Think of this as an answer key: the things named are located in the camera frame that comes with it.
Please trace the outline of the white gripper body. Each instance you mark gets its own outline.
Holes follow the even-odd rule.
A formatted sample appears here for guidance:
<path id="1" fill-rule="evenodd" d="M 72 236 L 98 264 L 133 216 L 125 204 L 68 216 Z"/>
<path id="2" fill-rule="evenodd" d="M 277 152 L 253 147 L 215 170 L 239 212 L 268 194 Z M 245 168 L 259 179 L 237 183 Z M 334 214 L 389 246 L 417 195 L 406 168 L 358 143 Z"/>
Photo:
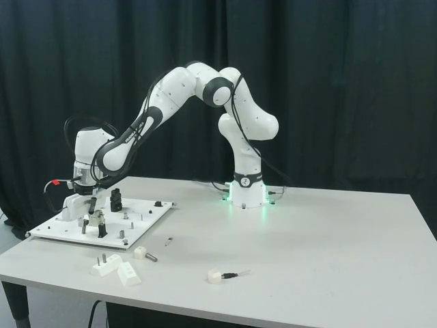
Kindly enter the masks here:
<path id="1" fill-rule="evenodd" d="M 63 203 L 61 211 L 62 221 L 75 221 L 89 213 L 91 207 L 97 204 L 97 197 L 92 195 L 79 195 L 75 193 L 68 196 Z"/>

